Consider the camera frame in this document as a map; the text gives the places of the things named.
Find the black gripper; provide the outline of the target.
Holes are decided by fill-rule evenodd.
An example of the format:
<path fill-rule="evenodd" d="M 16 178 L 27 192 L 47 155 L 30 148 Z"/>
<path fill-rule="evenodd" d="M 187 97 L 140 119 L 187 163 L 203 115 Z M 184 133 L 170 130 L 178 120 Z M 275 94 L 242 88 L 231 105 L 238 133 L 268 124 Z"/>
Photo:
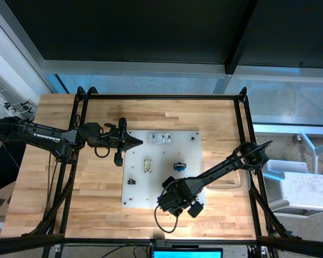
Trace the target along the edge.
<path fill-rule="evenodd" d="M 108 149 L 116 149 L 114 154 L 114 164 L 118 167 L 123 166 L 122 151 L 124 150 L 125 134 L 127 132 L 126 118 L 118 120 L 118 126 L 108 140 Z M 143 144 L 141 139 L 135 138 L 132 131 L 127 132 L 127 141 L 133 142 L 127 144 L 127 151 Z"/>
<path fill-rule="evenodd" d="M 179 217 L 183 210 L 188 209 L 188 214 L 196 218 L 202 211 L 203 205 L 196 199 L 197 196 L 181 197 L 178 193 L 167 192 L 158 197 L 158 204 L 163 212 L 169 212 L 175 217 Z"/>

